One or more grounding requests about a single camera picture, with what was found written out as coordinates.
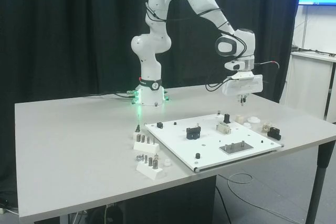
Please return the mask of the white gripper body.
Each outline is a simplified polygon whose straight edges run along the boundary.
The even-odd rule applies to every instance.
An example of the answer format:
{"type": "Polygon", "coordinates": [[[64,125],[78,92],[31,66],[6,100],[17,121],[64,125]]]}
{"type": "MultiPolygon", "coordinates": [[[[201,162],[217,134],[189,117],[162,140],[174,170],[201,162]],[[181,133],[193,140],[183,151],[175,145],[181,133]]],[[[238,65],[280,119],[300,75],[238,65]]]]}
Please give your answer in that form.
{"type": "Polygon", "coordinates": [[[258,74],[251,78],[232,79],[224,83],[222,94],[226,96],[246,95],[259,93],[263,90],[263,75],[258,74]]]}

